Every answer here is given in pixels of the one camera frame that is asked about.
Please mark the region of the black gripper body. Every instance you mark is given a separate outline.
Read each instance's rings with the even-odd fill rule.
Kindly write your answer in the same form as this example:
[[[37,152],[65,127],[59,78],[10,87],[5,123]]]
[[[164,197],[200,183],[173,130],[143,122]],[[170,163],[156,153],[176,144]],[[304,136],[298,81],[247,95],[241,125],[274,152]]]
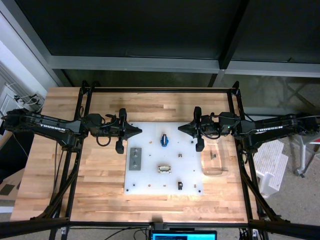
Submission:
[[[213,121],[216,115],[212,112],[210,115],[202,115],[202,109],[199,106],[194,108],[195,121],[195,145],[196,152],[202,152],[205,148],[203,136],[210,140],[217,140],[221,136],[220,127]]]
[[[118,154],[124,153],[123,140],[125,139],[125,123],[127,122],[127,112],[125,108],[119,110],[119,118],[116,115],[107,114],[107,118],[110,118],[108,123],[107,133],[108,142],[107,146],[111,143],[112,137],[117,137],[118,140],[115,143],[115,150]]]

